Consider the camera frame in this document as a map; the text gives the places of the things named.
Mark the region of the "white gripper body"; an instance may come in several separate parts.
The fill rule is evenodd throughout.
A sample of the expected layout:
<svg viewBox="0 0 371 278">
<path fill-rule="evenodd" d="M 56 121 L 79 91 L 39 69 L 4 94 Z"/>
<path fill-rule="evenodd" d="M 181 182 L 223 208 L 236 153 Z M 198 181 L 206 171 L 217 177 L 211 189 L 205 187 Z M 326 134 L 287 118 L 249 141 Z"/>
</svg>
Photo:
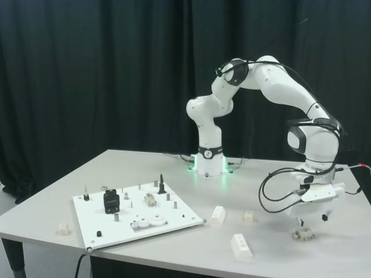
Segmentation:
<svg viewBox="0 0 371 278">
<path fill-rule="evenodd" d="M 338 208 L 340 204 L 340 198 L 327 198 L 324 200 L 314 201 L 314 202 L 300 202 L 294 206 L 285 210 L 285 214 L 292 218 L 304 219 L 307 215 L 323 215 L 329 217 L 330 214 Z"/>
</svg>

